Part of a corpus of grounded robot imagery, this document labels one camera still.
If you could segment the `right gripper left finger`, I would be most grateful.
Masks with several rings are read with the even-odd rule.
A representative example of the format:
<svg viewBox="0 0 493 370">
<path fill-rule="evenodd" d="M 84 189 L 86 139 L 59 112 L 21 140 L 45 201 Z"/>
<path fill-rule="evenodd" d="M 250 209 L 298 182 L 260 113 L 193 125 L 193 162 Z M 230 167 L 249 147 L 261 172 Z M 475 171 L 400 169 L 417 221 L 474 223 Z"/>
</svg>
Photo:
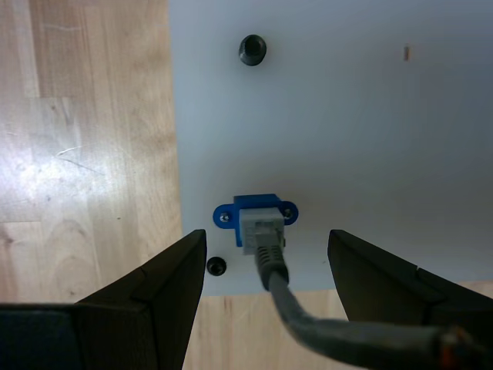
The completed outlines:
<svg viewBox="0 0 493 370">
<path fill-rule="evenodd" d="M 75 304 L 2 304 L 3 369 L 181 369 L 203 290 L 195 230 Z"/>
</svg>

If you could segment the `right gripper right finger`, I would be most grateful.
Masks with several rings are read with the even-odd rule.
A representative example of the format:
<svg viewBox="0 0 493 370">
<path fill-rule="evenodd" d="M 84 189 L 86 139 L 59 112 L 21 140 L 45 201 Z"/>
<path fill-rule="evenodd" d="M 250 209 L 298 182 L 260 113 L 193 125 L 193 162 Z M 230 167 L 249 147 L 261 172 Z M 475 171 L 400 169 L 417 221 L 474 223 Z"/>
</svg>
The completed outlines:
<svg viewBox="0 0 493 370">
<path fill-rule="evenodd" d="M 492 326 L 491 298 L 344 230 L 330 232 L 327 256 L 337 293 L 352 321 Z"/>
</svg>

